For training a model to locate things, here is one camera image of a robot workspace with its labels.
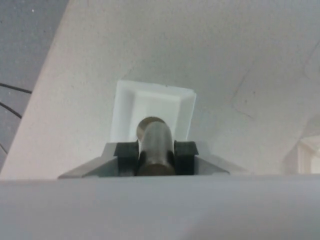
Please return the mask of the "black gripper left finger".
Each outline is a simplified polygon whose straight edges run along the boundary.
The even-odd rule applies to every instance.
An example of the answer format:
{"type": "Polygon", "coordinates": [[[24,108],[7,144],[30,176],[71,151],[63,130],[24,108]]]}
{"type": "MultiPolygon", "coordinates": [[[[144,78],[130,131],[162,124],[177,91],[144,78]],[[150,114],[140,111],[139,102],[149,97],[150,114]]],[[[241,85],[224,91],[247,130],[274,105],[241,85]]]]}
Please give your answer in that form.
{"type": "Polygon", "coordinates": [[[108,178],[133,177],[137,173],[139,142],[111,142],[104,147],[102,155],[76,168],[60,178],[108,178]]]}

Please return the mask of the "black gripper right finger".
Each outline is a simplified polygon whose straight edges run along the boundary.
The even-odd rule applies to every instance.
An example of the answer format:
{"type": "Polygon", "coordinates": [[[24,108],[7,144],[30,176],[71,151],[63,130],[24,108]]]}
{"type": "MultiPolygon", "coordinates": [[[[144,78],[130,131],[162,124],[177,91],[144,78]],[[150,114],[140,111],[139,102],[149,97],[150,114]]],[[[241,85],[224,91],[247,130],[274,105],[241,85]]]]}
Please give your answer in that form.
{"type": "Polygon", "coordinates": [[[230,175],[230,172],[200,156],[196,142],[174,141],[176,175],[230,175]]]}

